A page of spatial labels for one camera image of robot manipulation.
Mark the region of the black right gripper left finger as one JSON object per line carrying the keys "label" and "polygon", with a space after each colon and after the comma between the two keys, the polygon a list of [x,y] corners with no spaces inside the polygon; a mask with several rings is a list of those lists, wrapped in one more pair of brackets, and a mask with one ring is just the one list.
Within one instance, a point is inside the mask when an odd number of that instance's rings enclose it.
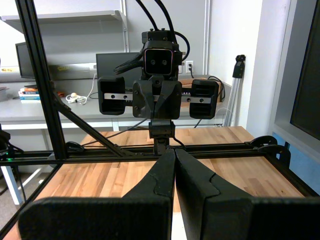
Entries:
{"label": "black right gripper left finger", "polygon": [[19,215],[23,240],[169,240],[175,152],[166,151],[121,198],[47,197]]}

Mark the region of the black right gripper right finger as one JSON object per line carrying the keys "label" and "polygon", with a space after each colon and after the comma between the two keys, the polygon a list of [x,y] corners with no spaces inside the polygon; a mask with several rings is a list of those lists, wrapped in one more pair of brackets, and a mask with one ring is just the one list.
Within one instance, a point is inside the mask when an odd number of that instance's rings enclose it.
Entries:
{"label": "black right gripper right finger", "polygon": [[254,197],[182,149],[176,189],[189,240],[317,240],[317,197]]}

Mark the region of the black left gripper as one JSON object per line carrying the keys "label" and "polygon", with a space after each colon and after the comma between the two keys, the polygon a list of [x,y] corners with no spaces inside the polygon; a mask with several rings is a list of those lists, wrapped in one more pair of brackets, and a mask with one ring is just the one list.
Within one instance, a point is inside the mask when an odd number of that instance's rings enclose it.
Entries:
{"label": "black left gripper", "polygon": [[219,84],[208,79],[193,79],[183,87],[177,79],[152,76],[133,82],[127,91],[123,77],[98,79],[99,110],[103,115],[119,116],[126,107],[136,118],[178,119],[182,103],[188,103],[193,119],[212,119],[216,115]]}

